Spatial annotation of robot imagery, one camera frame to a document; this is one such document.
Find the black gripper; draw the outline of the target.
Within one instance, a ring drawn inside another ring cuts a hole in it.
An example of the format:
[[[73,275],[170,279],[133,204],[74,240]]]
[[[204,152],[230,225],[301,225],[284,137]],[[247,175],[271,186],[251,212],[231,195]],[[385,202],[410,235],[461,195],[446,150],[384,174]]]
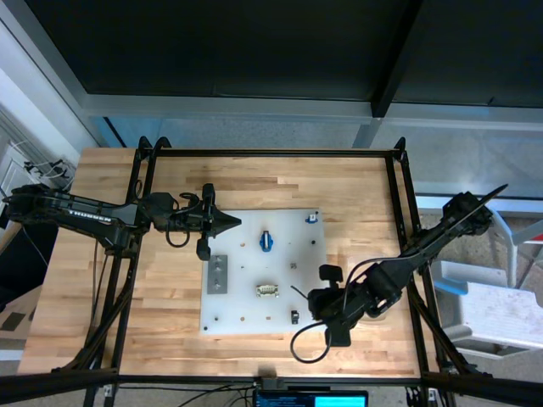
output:
[[[196,243],[196,254],[200,260],[210,259],[209,237],[216,237],[224,231],[242,225],[239,218],[215,207],[215,199],[214,186],[211,183],[204,184],[200,202],[187,215],[188,230],[200,233],[200,238]]]
[[[349,347],[350,330],[356,325],[355,318],[363,316],[359,305],[348,310],[350,291],[355,285],[355,271],[352,270],[344,281],[344,273],[339,266],[321,265],[319,276],[329,283],[329,287],[308,292],[309,311],[314,321],[324,322],[328,347]]]

